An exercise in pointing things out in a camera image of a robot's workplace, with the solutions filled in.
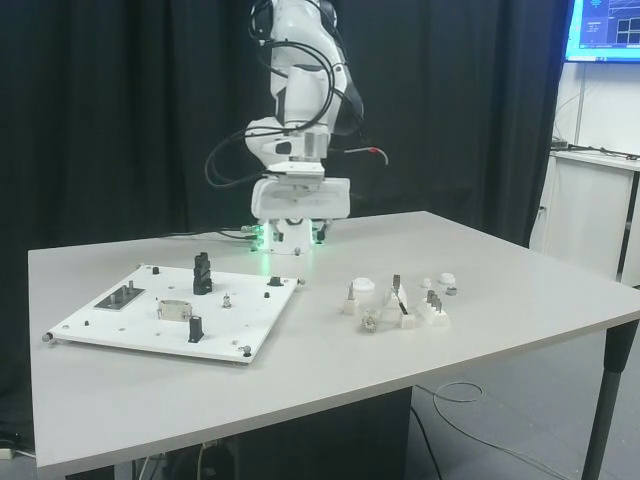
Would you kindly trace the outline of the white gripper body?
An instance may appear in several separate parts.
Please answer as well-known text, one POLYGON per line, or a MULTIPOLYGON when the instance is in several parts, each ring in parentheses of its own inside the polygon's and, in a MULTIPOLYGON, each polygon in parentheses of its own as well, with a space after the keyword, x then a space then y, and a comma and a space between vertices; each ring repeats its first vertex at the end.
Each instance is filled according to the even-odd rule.
POLYGON ((326 178, 307 187, 264 178, 254 185, 251 213, 259 220, 344 219, 350 215, 350 180, 326 178))

